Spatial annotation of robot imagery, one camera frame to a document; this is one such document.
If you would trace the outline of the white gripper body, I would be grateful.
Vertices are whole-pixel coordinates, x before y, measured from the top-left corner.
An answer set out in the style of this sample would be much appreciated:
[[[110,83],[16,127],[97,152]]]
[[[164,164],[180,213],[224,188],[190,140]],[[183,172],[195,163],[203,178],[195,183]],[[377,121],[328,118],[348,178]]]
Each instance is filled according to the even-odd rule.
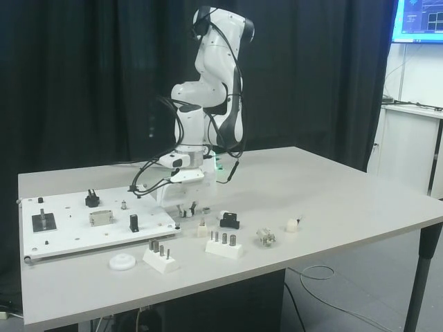
[[[216,195],[216,180],[204,178],[201,181],[170,183],[157,189],[156,202],[162,208],[183,205]]]

